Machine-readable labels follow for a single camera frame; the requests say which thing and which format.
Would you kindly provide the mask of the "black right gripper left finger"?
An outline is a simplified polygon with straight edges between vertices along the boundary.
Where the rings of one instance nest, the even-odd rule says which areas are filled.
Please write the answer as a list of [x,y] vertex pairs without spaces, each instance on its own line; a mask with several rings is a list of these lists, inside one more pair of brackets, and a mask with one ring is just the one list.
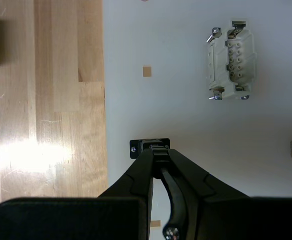
[[98,199],[103,225],[118,240],[148,240],[153,199],[153,154],[142,152]]

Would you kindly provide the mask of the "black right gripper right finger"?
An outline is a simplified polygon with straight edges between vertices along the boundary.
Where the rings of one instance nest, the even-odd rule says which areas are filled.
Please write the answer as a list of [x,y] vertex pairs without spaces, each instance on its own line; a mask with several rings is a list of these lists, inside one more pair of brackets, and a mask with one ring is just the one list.
[[168,151],[172,177],[186,204],[186,240],[245,240],[249,197],[217,179],[180,152]]

